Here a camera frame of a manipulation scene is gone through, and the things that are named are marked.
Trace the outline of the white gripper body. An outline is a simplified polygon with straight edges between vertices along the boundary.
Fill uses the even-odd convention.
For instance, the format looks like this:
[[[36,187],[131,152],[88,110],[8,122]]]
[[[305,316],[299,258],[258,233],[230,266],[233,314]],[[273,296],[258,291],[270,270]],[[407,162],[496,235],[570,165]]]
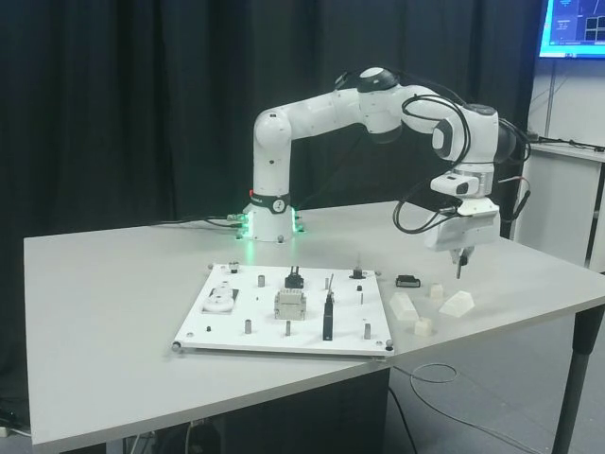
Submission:
[[[423,234],[424,246],[434,252],[445,252],[475,247],[495,241],[499,237],[500,215],[452,217],[437,215],[442,223]]]

